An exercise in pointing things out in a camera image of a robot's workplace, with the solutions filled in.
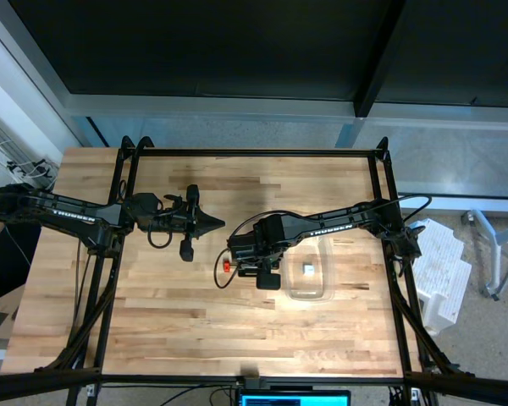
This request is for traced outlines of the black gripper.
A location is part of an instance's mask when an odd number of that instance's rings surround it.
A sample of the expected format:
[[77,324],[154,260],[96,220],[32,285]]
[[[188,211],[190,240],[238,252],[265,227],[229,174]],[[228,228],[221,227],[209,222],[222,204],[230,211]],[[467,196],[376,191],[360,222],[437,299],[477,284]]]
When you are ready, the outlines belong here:
[[228,249],[238,277],[254,277],[257,289],[280,289],[278,270],[282,253],[272,248],[259,232],[232,235],[228,239]]
[[224,228],[225,223],[201,209],[200,192],[196,184],[187,187],[184,200],[180,195],[165,195],[164,198],[172,201],[172,206],[164,210],[165,230],[172,235],[175,233],[184,235],[179,245],[179,256],[185,262],[192,262],[194,259],[192,240]]

